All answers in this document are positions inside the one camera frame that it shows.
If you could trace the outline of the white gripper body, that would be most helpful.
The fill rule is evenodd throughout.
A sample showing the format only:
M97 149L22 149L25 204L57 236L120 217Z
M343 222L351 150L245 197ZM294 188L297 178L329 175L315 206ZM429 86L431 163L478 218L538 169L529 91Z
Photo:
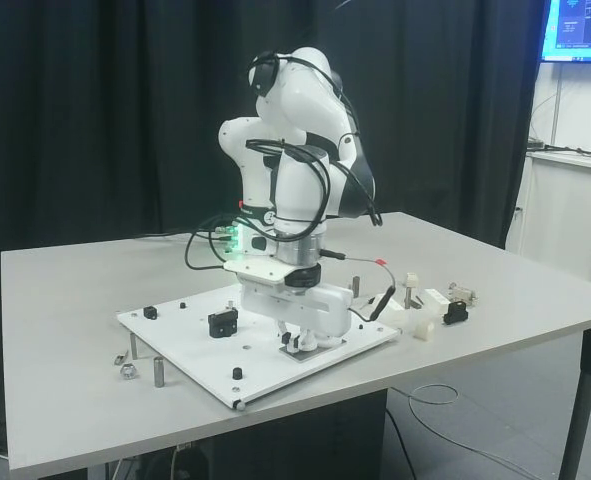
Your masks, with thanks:
M330 284L300 289L244 284L241 307L327 336L343 336L351 328L351 292Z

